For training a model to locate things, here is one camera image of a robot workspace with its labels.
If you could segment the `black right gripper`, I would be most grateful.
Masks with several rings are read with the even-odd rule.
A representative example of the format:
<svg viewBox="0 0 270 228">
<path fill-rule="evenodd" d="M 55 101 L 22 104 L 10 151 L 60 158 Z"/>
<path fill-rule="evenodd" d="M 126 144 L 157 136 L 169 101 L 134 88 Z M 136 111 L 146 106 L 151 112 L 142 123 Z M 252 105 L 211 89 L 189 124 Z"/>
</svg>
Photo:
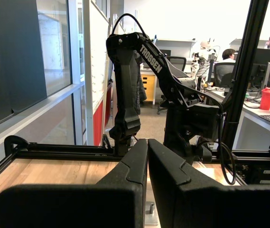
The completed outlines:
<svg viewBox="0 0 270 228">
<path fill-rule="evenodd" d="M 167 109 L 164 145 L 191 165 L 203 156 L 203 150 L 191 145 L 190 140 L 195 136 L 206 141 L 218 139 L 221 117 L 222 111 L 216 105 L 171 105 Z"/>
</svg>

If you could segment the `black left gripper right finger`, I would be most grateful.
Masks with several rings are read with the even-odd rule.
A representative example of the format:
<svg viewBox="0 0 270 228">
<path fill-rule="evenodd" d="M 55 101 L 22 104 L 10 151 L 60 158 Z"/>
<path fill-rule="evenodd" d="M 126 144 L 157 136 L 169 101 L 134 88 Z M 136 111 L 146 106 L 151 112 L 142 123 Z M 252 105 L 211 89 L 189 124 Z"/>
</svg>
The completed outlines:
<svg viewBox="0 0 270 228">
<path fill-rule="evenodd" d="M 270 228 L 270 185 L 224 186 L 154 139 L 149 176 L 163 228 Z"/>
</svg>

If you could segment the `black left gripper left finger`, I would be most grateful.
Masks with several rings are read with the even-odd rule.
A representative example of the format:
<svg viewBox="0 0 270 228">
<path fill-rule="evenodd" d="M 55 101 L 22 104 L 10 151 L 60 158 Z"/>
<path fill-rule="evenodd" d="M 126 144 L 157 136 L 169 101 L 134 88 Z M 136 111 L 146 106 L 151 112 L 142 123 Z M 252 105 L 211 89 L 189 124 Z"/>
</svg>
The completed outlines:
<svg viewBox="0 0 270 228">
<path fill-rule="evenodd" d="M 0 193 L 0 228 L 142 228 L 148 145 L 140 139 L 96 184 L 23 184 Z"/>
</svg>

